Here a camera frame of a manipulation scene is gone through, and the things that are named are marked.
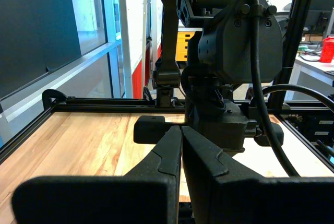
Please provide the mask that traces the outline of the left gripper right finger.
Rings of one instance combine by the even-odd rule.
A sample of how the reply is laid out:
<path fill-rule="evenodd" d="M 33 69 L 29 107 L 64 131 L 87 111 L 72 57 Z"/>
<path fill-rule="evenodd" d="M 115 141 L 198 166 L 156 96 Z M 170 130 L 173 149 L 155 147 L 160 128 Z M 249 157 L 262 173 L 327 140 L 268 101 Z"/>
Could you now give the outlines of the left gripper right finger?
<path fill-rule="evenodd" d="M 182 133 L 196 223 L 333 223 L 333 178 L 266 178 L 191 127 Z"/>

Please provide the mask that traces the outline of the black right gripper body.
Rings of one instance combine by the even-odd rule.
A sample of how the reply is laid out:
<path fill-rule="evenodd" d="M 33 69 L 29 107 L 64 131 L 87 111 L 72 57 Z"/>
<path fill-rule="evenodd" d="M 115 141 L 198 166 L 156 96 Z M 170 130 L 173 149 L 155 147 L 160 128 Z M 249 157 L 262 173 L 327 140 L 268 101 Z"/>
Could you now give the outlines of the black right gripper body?
<path fill-rule="evenodd" d="M 157 144 L 172 126 L 189 126 L 215 145 L 243 145 L 245 138 L 253 138 L 258 145 L 269 145 L 267 136 L 260 131 L 256 122 L 252 122 L 241 111 L 235 116 L 224 118 L 223 122 L 211 123 L 200 130 L 191 123 L 166 122 L 163 116 L 142 115 L 134 125 L 134 142 L 137 144 Z"/>

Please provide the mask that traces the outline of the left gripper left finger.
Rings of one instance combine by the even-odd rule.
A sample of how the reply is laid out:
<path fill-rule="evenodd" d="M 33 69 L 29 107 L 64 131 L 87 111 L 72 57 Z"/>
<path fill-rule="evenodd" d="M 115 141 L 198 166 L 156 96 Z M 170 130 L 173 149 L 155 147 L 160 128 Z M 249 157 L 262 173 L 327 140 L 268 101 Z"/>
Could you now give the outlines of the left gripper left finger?
<path fill-rule="evenodd" d="M 124 176 L 40 176 L 20 184 L 18 223 L 177 223 L 182 132 L 172 126 Z"/>

